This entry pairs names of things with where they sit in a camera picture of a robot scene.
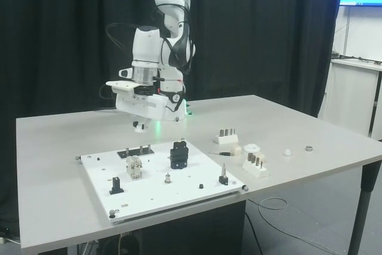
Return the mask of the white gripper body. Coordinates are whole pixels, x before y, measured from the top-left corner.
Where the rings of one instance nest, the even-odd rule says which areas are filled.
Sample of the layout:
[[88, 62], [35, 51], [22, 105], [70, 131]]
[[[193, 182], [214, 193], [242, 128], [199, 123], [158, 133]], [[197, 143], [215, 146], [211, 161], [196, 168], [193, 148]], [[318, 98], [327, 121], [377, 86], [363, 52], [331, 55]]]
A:
[[148, 119], [162, 119], [166, 105], [167, 98], [156, 94], [136, 98], [129, 94], [117, 94], [116, 96], [117, 110]]

